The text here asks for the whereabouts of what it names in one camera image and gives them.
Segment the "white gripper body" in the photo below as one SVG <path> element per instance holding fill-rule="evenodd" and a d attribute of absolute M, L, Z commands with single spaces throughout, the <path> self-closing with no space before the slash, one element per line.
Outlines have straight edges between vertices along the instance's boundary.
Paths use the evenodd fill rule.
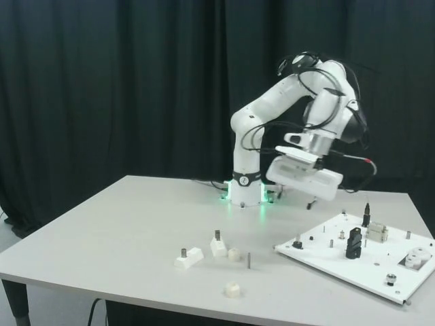
<path fill-rule="evenodd" d="M 343 181 L 343 175 L 340 173 L 328 169 L 309 168 L 286 156 L 279 156 L 272 161 L 266 178 L 322 200 L 335 199 L 338 187 Z"/>

